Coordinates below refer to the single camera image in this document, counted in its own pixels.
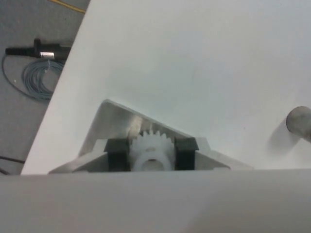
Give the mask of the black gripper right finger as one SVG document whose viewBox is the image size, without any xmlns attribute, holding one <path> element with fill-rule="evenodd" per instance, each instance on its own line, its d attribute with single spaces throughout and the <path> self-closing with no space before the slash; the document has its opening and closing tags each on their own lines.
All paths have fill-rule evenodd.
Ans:
<svg viewBox="0 0 311 233">
<path fill-rule="evenodd" d="M 248 164 L 212 150 L 204 137 L 174 139 L 175 170 L 252 170 Z"/>
</svg>

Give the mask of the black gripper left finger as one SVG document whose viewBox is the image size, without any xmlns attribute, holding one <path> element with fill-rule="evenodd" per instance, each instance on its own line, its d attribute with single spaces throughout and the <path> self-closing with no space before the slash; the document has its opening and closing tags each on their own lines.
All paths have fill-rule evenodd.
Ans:
<svg viewBox="0 0 311 233">
<path fill-rule="evenodd" d="M 49 173 L 127 172 L 130 170 L 127 138 L 99 139 L 91 152 L 65 163 Z"/>
</svg>

